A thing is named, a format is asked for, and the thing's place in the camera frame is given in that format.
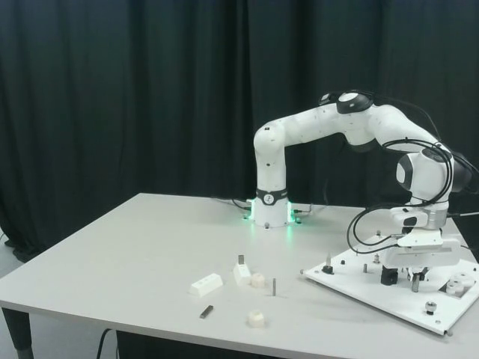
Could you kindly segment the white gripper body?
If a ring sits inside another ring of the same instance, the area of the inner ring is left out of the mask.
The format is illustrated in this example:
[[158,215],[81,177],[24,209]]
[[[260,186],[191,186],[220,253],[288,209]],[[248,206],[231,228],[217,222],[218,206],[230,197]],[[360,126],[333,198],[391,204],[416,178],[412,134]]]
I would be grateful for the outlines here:
[[394,247],[386,251],[387,269],[454,266],[460,261],[461,244],[457,239],[446,239],[442,245],[430,247]]

